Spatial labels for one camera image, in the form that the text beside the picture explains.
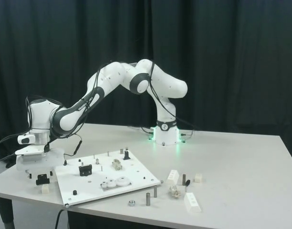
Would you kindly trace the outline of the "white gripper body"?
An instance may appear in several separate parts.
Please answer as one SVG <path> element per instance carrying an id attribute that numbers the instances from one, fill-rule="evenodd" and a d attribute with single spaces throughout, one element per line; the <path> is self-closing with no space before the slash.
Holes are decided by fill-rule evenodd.
<path id="1" fill-rule="evenodd" d="M 18 171 L 53 168 L 64 164 L 64 150 L 52 148 L 47 153 L 24 154 L 17 156 L 16 168 Z"/>

